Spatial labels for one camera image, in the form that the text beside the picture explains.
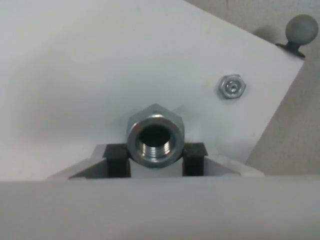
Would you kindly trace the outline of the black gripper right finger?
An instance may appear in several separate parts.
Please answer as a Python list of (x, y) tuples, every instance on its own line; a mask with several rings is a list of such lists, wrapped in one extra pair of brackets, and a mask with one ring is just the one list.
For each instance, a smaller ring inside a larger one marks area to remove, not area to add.
[(203, 142), (186, 143), (182, 152), (184, 177), (264, 177), (265, 174), (223, 155), (209, 158)]

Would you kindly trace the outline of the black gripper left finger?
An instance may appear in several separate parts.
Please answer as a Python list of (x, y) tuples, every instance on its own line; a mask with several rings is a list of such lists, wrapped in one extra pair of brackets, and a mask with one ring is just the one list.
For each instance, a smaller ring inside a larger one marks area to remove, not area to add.
[(98, 144), (89, 158), (49, 176), (48, 179), (130, 178), (129, 156), (125, 143)]

